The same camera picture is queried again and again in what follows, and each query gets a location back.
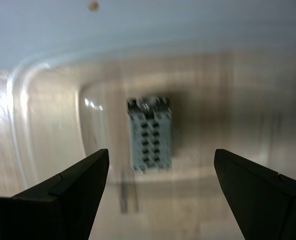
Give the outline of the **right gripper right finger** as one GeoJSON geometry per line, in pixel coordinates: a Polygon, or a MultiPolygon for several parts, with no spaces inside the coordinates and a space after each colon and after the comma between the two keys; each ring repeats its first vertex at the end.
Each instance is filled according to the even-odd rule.
{"type": "Polygon", "coordinates": [[[296,240],[296,180],[217,149],[221,190],[246,240],[296,240]]]}

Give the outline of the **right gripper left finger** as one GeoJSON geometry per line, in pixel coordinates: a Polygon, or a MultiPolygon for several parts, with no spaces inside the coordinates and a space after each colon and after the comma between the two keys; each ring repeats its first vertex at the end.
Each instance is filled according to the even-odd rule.
{"type": "Polygon", "coordinates": [[[0,240],[87,240],[106,186],[109,151],[100,149],[11,197],[0,197],[0,240]]]}

